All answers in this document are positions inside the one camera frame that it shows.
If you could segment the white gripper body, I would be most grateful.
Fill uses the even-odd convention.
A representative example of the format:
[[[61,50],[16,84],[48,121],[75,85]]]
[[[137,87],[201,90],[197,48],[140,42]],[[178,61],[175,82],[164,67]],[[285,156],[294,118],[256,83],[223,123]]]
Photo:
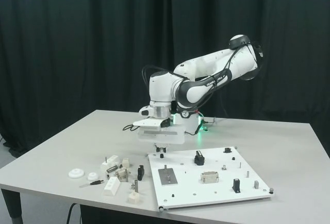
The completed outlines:
[[[160,130],[147,130],[140,128],[138,139],[141,142],[150,143],[184,143],[185,128],[183,126],[169,126]]]

